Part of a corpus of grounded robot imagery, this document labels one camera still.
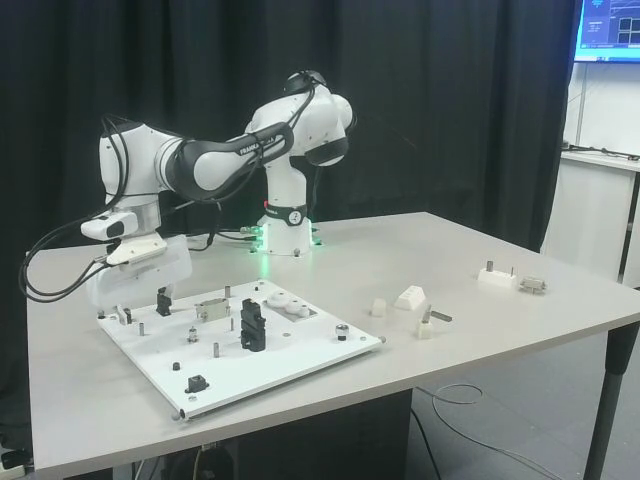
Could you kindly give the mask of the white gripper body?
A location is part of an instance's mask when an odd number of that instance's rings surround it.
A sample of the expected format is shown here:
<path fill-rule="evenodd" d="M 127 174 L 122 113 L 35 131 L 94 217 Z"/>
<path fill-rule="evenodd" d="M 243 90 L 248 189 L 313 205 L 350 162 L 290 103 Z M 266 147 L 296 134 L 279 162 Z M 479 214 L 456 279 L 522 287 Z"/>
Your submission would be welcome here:
<path fill-rule="evenodd" d="M 107 268 L 87 282 L 88 298 L 95 307 L 131 305 L 192 274 L 185 235 L 163 239 L 151 233 L 124 238 L 106 263 Z"/>

